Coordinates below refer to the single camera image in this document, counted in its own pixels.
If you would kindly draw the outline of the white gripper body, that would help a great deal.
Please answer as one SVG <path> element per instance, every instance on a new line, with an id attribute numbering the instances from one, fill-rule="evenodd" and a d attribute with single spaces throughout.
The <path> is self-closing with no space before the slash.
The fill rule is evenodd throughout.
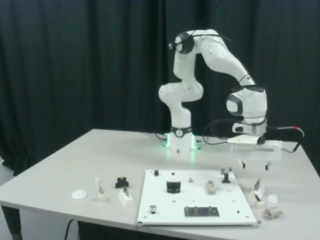
<path id="1" fill-rule="evenodd" d="M 274 162 L 282 159 L 283 142 L 279 140 L 267 140 L 263 144 L 232 144 L 230 155 L 240 162 L 263 161 Z"/>

